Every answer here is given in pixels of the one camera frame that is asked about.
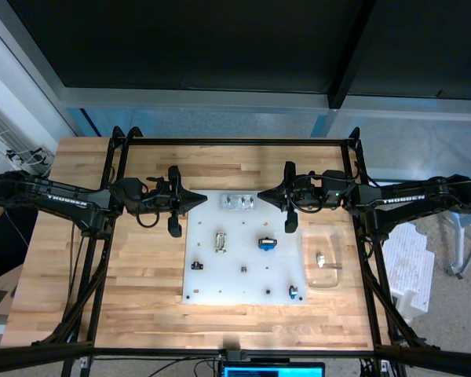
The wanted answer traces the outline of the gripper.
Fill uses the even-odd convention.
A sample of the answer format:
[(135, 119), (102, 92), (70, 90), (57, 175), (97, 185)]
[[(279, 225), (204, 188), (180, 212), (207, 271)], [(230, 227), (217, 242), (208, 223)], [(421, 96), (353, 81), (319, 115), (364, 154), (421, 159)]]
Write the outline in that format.
[(295, 232), (298, 228), (297, 211), (315, 214), (323, 208), (322, 190), (312, 183), (312, 180), (320, 178), (321, 176), (314, 170), (307, 174), (296, 174), (295, 163), (286, 161), (284, 181), (275, 188), (264, 190), (257, 195), (259, 199), (273, 205), (281, 212), (286, 211), (285, 232)]
[(181, 186), (181, 174), (178, 166), (168, 168), (168, 181), (163, 178), (157, 179), (156, 195), (152, 200), (152, 213), (155, 214), (155, 221), (152, 227), (157, 226), (161, 213), (169, 213), (167, 230), (174, 238), (180, 238), (182, 228), (179, 222), (179, 215), (186, 215), (193, 208), (205, 203), (207, 196), (192, 192)]

